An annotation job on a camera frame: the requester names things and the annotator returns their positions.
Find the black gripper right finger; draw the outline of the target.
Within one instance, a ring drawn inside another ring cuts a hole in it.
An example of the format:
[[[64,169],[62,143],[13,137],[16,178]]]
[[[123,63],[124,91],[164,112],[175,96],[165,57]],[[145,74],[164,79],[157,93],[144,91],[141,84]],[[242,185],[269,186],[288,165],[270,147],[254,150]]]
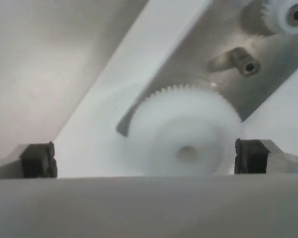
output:
[[[235,174],[298,174],[298,156],[281,150],[268,139],[235,141]]]

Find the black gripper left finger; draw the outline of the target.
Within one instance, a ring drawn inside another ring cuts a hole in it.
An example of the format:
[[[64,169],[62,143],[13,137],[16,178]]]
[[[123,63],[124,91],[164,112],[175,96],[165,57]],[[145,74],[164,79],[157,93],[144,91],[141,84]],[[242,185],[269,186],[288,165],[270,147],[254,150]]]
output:
[[[0,159],[0,179],[46,179],[58,177],[55,146],[47,143],[20,144]]]

